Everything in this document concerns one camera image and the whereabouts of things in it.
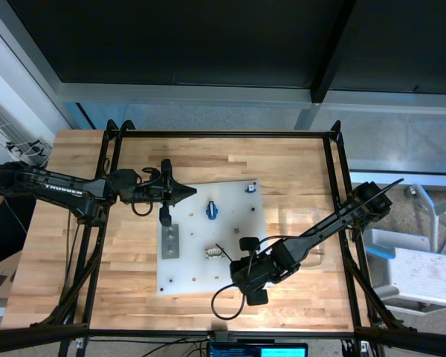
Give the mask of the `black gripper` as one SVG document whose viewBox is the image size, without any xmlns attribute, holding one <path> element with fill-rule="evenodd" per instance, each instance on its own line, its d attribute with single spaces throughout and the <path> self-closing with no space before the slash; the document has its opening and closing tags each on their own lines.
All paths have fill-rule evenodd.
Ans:
<svg viewBox="0 0 446 357">
<path fill-rule="evenodd" d="M 197 194 L 194 187 L 178 183 L 172 178 L 172 165 L 169 159 L 161 162 L 161 169 L 145 167 L 144 172 L 149 175 L 145 181 L 146 198 L 151 203 L 160 203 L 159 221 L 163 227 L 170 227 L 172 217 L 169 213 L 169 206 Z"/>
<path fill-rule="evenodd" d="M 246 260 L 234 260 L 230 263 L 232 283 L 238 286 L 249 306 L 268 303 L 265 285 L 279 282 L 283 263 L 278 255 L 278 244 L 282 236 L 271 236 L 260 240 L 257 237 L 243 237 L 239 240 L 242 251 L 249 251 Z"/>
</svg>

